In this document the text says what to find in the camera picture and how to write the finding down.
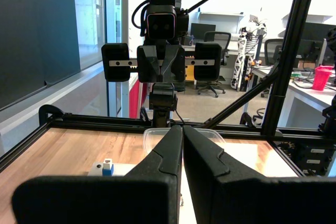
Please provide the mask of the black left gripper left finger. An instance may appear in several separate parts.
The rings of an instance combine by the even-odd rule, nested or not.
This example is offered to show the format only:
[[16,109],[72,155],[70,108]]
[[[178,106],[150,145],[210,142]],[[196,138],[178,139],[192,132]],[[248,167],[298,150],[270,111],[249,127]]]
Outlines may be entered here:
[[124,176],[40,176],[12,196],[18,223],[178,223],[183,133],[173,126]]

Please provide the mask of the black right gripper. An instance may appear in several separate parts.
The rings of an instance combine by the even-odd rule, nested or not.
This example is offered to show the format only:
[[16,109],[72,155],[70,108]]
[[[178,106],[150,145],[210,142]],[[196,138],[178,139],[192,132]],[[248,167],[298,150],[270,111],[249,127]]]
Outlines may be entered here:
[[198,42],[189,52],[178,40],[146,40],[129,56],[126,43],[105,44],[101,48],[104,76],[109,82],[124,82],[136,72],[140,82],[183,82],[186,66],[193,66],[194,78],[214,81],[219,77],[222,47],[214,42]]

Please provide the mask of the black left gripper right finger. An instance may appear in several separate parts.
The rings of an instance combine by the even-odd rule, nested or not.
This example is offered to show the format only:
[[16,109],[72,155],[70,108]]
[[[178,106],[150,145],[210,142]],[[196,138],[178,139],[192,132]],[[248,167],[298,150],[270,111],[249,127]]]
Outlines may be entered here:
[[266,177],[196,129],[183,129],[183,158],[198,223],[331,223],[335,179]]

